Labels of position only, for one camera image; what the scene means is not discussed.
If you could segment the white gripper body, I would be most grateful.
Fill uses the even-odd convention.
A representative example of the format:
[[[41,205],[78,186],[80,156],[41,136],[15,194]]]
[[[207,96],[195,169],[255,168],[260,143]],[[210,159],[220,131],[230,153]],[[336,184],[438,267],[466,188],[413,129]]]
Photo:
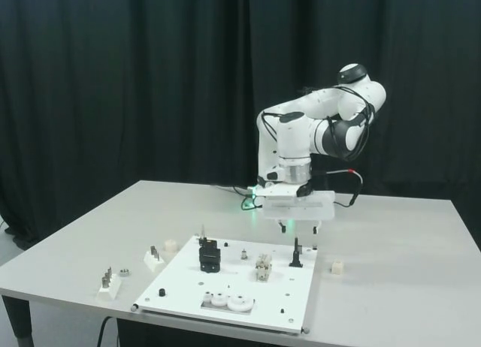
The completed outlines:
[[[262,211],[266,219],[331,220],[334,218],[335,193],[316,191],[305,197],[263,196]]]

